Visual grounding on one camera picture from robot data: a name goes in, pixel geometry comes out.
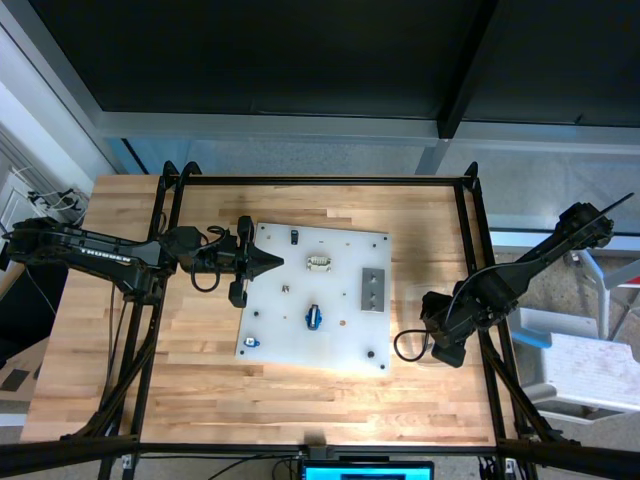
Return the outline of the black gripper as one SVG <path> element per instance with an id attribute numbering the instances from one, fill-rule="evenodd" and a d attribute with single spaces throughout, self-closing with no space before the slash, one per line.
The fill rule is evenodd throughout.
<path id="1" fill-rule="evenodd" d="M 457 318 L 455 309 L 449 310 L 452 297 L 428 292 L 422 297 L 421 320 L 433 341 L 431 356 L 453 368 L 460 368 L 466 355 L 466 341 L 470 324 Z"/>
<path id="2" fill-rule="evenodd" d="M 284 265 L 283 258 L 261 250 L 252 244 L 255 233 L 254 223 L 249 216 L 241 216 L 237 222 L 236 233 L 226 231 L 219 246 L 219 272 L 221 275 L 232 275 L 228 298 L 234 307 L 245 307 L 247 294 L 244 290 L 248 278 L 247 266 L 249 258 L 254 261 L 250 265 L 250 278 L 256 277 Z"/>

